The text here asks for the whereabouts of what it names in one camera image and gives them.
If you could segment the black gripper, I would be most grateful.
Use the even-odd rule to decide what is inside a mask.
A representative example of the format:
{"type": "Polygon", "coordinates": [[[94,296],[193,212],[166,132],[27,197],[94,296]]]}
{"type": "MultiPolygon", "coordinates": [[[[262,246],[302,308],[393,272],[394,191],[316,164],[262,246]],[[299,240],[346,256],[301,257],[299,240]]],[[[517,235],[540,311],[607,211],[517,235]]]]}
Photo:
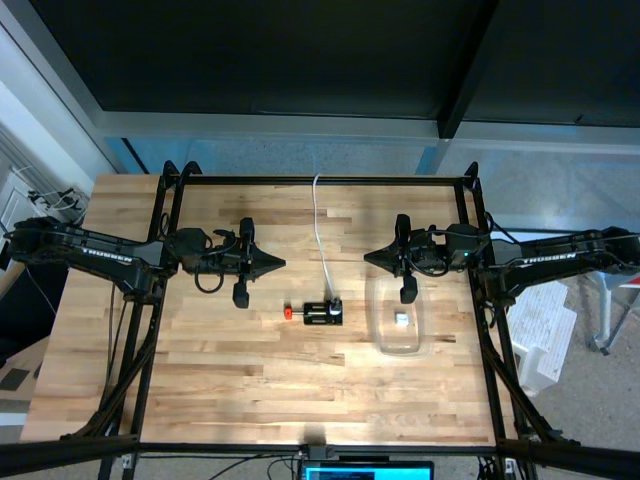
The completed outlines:
{"type": "Polygon", "coordinates": [[[400,270],[403,280],[400,289],[402,304],[412,304],[417,298],[415,272],[431,278],[445,275],[444,247],[436,244],[431,230],[412,230],[410,218],[405,214],[399,214],[396,218],[396,240],[364,257],[367,263],[394,277],[399,275],[400,270]]]}
{"type": "Polygon", "coordinates": [[[254,280],[286,266],[284,259],[268,254],[257,245],[253,245],[254,237],[253,219],[245,217],[240,221],[239,233],[228,232],[222,244],[223,252],[219,262],[220,275],[237,277],[232,292],[232,300],[237,308],[249,307],[247,282],[250,277],[253,260],[255,261],[253,264],[254,280]]]}

